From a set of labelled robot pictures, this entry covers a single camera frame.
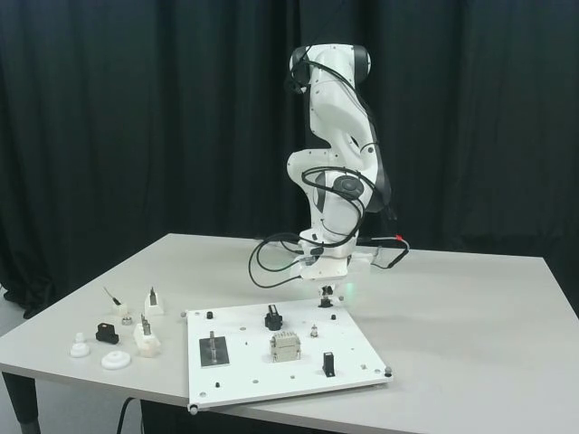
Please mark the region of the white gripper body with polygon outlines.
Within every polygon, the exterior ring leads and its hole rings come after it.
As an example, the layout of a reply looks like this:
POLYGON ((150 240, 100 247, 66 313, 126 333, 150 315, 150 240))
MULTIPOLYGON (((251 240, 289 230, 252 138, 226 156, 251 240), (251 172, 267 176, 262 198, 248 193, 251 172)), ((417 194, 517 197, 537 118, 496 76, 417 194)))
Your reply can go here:
POLYGON ((344 259, 299 255, 298 263, 289 269, 291 277, 344 278, 349 273, 368 271, 374 255, 355 251, 344 259))

